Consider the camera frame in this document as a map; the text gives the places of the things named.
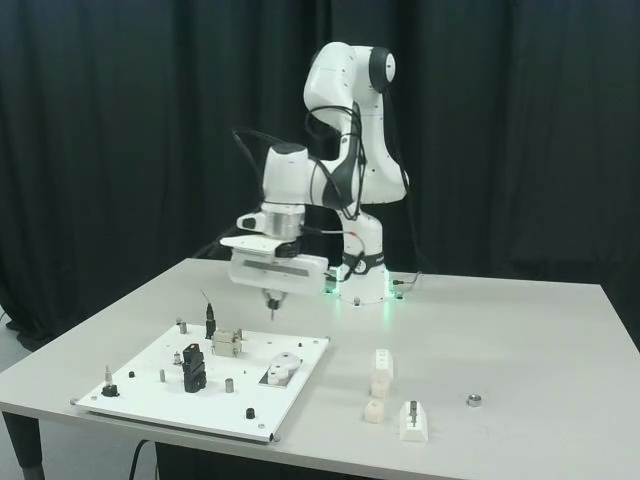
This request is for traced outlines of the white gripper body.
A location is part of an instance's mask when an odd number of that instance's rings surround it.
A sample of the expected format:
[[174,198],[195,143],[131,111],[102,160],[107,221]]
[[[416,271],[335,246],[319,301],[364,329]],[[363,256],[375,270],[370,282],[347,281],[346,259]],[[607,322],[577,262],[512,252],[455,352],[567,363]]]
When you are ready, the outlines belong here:
[[316,295],[324,291],[328,264],[327,258],[314,255],[277,258],[234,249],[229,277],[234,283],[259,289]]

